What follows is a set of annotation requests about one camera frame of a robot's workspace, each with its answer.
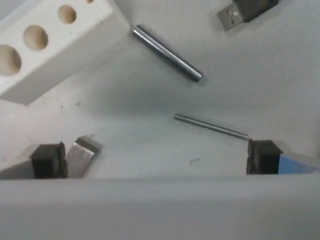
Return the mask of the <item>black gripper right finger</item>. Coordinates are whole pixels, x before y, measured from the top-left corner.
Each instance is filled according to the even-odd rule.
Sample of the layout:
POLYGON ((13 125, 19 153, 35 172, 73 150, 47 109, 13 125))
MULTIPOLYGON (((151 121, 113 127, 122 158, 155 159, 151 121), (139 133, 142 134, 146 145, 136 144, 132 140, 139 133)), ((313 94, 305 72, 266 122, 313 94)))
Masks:
POLYGON ((289 149, 273 140, 248 140, 247 175, 318 174, 320 161, 289 149))

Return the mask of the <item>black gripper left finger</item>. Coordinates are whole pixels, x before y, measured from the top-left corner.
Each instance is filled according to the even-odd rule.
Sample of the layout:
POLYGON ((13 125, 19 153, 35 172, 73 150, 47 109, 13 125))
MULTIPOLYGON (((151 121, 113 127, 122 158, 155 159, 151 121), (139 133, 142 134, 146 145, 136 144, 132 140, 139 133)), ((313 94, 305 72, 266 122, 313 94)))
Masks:
POLYGON ((18 157, 0 170, 1 179, 68 178, 66 148, 63 142, 29 145, 18 157))

